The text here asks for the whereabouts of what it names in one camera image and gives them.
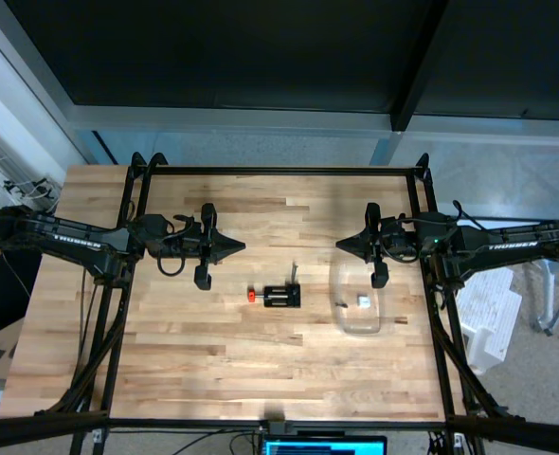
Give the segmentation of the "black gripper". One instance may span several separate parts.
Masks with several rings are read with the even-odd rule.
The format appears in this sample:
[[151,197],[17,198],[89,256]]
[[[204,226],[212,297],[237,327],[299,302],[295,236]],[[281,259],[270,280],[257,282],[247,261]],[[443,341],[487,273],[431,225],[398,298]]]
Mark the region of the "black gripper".
[[405,245],[401,240],[394,244],[393,236],[402,231],[401,220],[395,217],[381,218],[380,206],[376,203],[368,203],[365,212],[366,229],[361,232],[338,241],[336,247],[349,253],[365,264],[373,263],[373,273],[370,280],[374,289],[382,289],[388,283],[388,265],[385,258],[390,258],[400,264],[405,264],[404,256],[399,256],[399,248]]
[[214,205],[205,203],[201,209],[200,221],[194,221],[183,237],[183,257],[199,261],[194,269],[194,283],[200,290],[211,288],[211,276],[208,273],[211,250],[214,263],[245,250],[245,243],[214,230],[216,222],[217,212]]

